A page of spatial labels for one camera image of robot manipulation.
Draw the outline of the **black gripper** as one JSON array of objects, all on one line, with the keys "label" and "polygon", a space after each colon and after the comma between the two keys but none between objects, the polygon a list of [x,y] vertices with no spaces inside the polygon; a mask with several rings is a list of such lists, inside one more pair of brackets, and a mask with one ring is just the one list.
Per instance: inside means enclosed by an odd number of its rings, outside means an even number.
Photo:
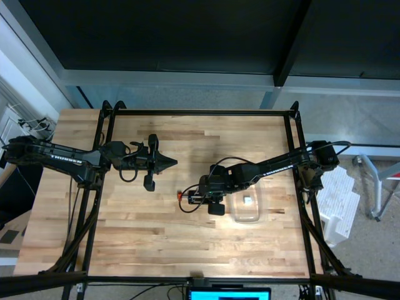
[{"label": "black gripper", "polygon": [[224,180],[221,176],[203,175],[199,180],[199,193],[208,205],[208,214],[215,216],[225,214],[225,205],[221,203],[225,195]]},{"label": "black gripper", "polygon": [[157,153],[159,146],[158,137],[155,134],[150,134],[148,137],[147,146],[144,146],[136,154],[136,167],[138,171],[146,171],[147,174],[144,177],[144,188],[147,191],[155,190],[155,182],[153,176],[156,174],[156,154],[157,161],[157,172],[161,173],[165,169],[171,168],[177,165],[177,160],[164,156],[160,152]]}]

